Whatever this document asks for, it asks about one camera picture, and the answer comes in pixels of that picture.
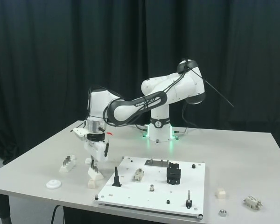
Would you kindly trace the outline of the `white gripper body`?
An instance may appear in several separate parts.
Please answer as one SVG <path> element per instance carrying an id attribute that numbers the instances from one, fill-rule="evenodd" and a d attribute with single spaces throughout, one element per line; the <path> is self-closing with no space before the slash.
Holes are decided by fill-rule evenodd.
<path id="1" fill-rule="evenodd" d="M 107 155 L 105 152 L 107 151 L 107 143 L 103 141 L 85 141 L 84 142 L 85 150 L 93 156 L 98 162 L 107 161 Z"/>

